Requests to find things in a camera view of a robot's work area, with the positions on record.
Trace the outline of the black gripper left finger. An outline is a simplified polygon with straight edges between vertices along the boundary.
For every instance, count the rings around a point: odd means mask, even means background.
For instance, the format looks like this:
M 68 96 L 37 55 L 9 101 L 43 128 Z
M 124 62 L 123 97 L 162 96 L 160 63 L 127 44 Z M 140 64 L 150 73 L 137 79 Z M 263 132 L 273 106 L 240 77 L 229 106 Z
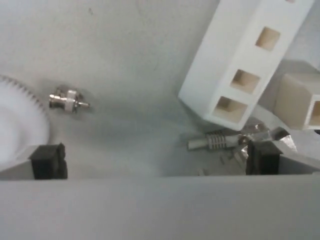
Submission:
M 32 145 L 0 164 L 1 180 L 66 180 L 68 165 L 62 143 Z

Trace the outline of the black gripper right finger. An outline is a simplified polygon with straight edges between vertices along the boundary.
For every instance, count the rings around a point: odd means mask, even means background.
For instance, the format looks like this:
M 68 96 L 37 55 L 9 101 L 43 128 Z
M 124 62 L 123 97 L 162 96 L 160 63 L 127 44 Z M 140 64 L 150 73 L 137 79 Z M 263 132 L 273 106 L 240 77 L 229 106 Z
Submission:
M 250 141 L 246 175 L 318 175 L 320 160 L 291 149 L 282 141 Z

